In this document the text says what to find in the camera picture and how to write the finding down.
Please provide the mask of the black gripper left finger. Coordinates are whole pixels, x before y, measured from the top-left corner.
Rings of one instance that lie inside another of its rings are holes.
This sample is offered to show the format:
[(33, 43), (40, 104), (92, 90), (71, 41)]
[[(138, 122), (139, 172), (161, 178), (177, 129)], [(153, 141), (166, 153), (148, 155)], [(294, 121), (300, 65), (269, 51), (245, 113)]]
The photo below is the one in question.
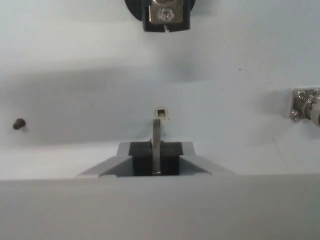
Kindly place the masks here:
[(79, 174), (78, 178), (104, 176), (141, 177), (152, 175), (151, 142), (122, 142), (117, 154)]

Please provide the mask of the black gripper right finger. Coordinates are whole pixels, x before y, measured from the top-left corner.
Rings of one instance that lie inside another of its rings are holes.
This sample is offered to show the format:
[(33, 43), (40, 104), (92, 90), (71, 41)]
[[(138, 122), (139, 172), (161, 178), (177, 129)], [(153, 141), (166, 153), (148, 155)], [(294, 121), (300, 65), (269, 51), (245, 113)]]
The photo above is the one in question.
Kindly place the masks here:
[(196, 153), (192, 142), (162, 142), (160, 152), (163, 176), (235, 175), (204, 156)]

